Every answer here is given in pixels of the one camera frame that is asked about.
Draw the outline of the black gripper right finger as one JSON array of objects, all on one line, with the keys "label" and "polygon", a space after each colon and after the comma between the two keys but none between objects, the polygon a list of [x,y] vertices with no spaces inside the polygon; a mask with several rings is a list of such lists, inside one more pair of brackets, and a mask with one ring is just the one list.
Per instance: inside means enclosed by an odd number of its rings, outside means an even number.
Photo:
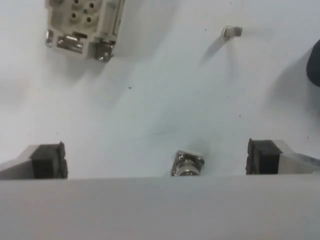
[{"label": "black gripper right finger", "polygon": [[320,160],[295,152],[283,140],[249,139],[247,175],[319,174]]}]

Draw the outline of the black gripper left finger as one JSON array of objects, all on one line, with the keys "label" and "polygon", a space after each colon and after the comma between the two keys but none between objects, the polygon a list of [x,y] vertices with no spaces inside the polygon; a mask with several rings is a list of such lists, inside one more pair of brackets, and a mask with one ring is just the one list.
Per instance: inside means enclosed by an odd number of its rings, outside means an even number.
[{"label": "black gripper left finger", "polygon": [[65,144],[29,145],[15,159],[0,164],[1,180],[67,179]]}]

